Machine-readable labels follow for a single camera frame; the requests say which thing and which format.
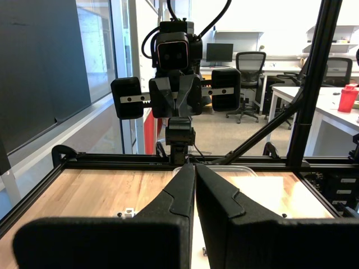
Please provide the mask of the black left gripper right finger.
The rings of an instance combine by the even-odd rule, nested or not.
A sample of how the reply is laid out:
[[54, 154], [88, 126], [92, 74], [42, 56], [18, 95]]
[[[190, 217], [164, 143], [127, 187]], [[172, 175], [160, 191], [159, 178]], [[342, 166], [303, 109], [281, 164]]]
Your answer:
[[358, 219], [285, 219], [205, 165], [196, 202], [211, 268], [357, 268]]

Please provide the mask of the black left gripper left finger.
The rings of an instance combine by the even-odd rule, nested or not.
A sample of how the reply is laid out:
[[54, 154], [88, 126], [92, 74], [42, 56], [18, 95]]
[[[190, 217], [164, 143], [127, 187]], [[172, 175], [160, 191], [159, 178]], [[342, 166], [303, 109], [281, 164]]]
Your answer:
[[15, 234], [19, 268], [190, 268], [195, 168], [186, 164], [132, 218], [46, 217]]

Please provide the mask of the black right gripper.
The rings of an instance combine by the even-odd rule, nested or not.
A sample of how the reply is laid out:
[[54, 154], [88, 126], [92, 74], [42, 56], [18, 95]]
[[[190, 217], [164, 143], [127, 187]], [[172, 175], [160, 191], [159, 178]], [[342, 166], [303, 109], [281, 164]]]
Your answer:
[[204, 97], [211, 99], [216, 112], [239, 108], [241, 73], [235, 68], [215, 69], [211, 79], [198, 74], [185, 75], [173, 70], [162, 78], [149, 81], [149, 92], [142, 93], [137, 77], [118, 78], [111, 83], [113, 100], [119, 119], [137, 119], [145, 108], [152, 108], [154, 118], [200, 115]]

